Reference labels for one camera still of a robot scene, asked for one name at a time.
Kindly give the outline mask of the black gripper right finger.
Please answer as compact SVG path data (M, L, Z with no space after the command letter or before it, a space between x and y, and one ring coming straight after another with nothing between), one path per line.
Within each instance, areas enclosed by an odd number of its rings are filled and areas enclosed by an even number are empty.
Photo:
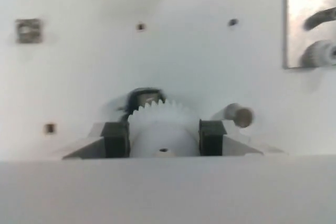
M222 121L199 121L199 152L201 156L264 155L258 149L228 137Z

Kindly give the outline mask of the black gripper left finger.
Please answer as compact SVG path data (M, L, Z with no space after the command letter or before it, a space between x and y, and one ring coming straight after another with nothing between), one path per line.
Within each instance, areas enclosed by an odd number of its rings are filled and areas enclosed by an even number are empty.
M130 157L129 123L107 122L97 140L84 139L68 147L63 159L112 159Z

